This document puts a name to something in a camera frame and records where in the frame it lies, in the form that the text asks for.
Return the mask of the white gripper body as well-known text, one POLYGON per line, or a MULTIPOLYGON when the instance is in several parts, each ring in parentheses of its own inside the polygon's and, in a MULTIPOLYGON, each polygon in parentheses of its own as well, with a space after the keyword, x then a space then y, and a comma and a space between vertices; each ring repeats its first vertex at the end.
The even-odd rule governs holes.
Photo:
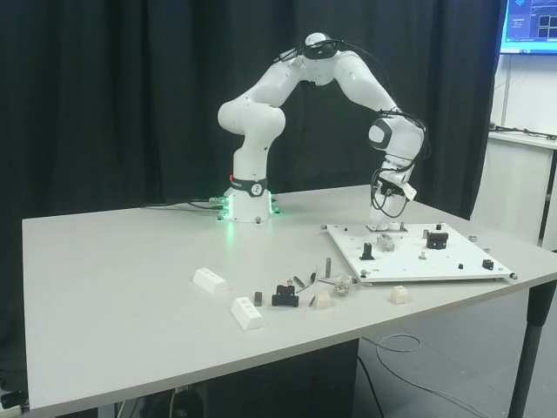
POLYGON ((372 193, 370 206, 370 226, 388 227, 388 223, 404 212, 404 196, 386 196, 380 191, 372 193))

